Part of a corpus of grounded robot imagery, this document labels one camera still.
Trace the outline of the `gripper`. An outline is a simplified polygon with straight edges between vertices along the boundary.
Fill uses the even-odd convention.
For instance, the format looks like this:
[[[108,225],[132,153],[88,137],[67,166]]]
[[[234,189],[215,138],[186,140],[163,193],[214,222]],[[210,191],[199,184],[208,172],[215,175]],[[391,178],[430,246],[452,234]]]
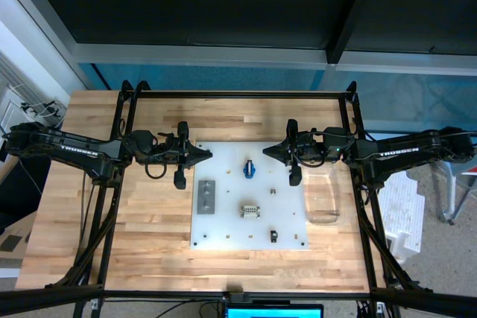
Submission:
[[[177,166],[173,180],[175,188],[186,187],[185,169],[190,169],[192,166],[191,150],[192,143],[189,140],[189,126],[186,121],[181,121],[177,125],[177,136],[171,137],[171,146],[165,155],[165,162],[168,165]],[[207,148],[199,146],[195,150],[200,154],[195,158],[195,164],[212,158],[212,152]]]
[[[290,167],[289,184],[298,186],[303,178],[302,167],[315,168],[315,142],[310,132],[300,132],[298,123],[289,119],[284,141],[285,165]],[[282,162],[282,144],[274,144],[264,148],[262,153],[278,162]]]

